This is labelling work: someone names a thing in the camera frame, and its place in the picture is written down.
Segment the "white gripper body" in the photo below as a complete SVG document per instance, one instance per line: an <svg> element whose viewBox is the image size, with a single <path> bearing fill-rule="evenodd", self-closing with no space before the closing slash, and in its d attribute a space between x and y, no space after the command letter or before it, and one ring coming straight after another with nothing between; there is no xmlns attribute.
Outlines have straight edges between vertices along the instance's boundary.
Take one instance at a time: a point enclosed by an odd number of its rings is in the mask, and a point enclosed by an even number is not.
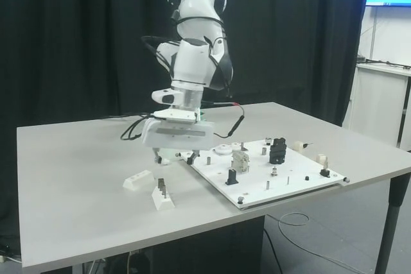
<svg viewBox="0 0 411 274"><path fill-rule="evenodd" d="M145 146L176 150L209 150L213 145L214 123L181 123L149 119L142 131Z"/></svg>

